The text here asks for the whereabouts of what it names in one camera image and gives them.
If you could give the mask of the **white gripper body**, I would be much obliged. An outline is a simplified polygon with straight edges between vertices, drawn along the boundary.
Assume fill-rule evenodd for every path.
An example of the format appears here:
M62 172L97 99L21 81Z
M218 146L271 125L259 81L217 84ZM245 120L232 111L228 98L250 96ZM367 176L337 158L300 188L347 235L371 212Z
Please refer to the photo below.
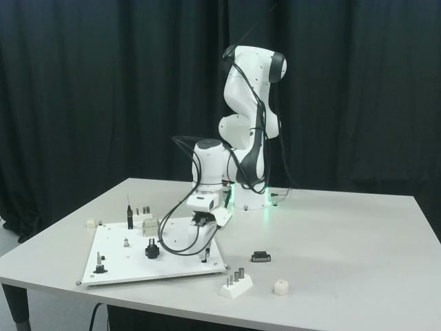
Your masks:
M217 230L216 223L208 223L203 226L192 226L192 252L198 252L206 244L210 245L211 237Z

